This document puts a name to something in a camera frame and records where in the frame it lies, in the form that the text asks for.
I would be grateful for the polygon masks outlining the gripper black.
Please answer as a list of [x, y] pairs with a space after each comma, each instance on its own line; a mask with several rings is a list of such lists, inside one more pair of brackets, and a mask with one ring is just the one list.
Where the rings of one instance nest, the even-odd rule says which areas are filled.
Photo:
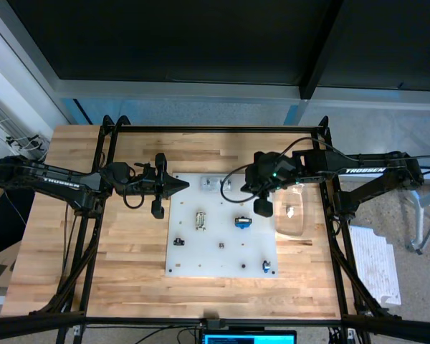
[[[141, 196], [143, 205], [145, 196], [154, 196], [155, 199], [151, 202], [151, 213], [155, 219], [164, 218], [164, 208], [162, 207], [163, 188], [164, 188], [164, 173], [167, 168], [167, 160], [163, 153], [158, 153], [155, 156], [155, 166], [152, 167], [149, 163], [135, 163], [136, 166], [142, 167], [142, 173], [137, 177], [136, 184], [133, 186], [133, 195]], [[180, 178], [173, 177], [165, 173], [165, 198], [168, 199], [179, 191], [189, 187], [189, 182]]]
[[257, 195], [254, 201], [254, 213], [263, 217], [273, 215], [273, 203], [269, 194], [290, 184], [296, 163], [284, 153], [258, 151], [254, 154], [253, 167], [246, 167], [244, 185], [240, 191]]

